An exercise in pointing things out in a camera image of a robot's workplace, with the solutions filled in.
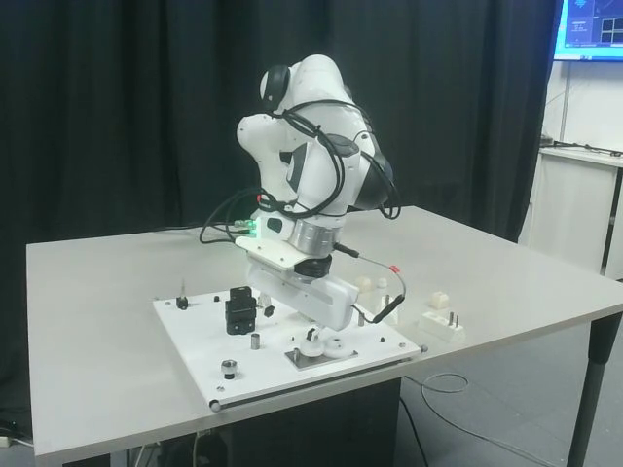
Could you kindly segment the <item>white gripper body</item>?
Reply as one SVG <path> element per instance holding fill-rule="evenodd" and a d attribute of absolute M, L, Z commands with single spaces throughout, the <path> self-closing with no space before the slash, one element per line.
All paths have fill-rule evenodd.
<path fill-rule="evenodd" d="M 294 272 L 286 275 L 275 270 L 251 265 L 249 284 L 274 301 L 307 316 L 320 326 L 341 331 L 351 322 L 359 289 L 343 279 L 327 275 L 309 283 L 301 281 Z"/>

